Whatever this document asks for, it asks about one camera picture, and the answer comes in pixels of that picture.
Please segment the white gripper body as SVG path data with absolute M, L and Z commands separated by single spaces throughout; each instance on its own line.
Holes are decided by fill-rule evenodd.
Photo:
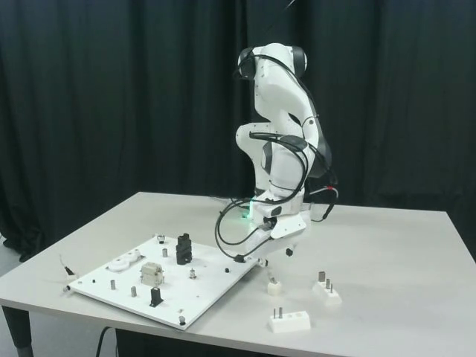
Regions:
M 244 255 L 253 259 L 266 259 L 268 255 L 277 251 L 293 252 L 296 245 L 308 233 L 309 224 L 306 222 L 299 222 L 296 225 L 283 225 L 282 222 L 278 222 L 273 228 L 270 225 L 252 228 L 244 241 Z

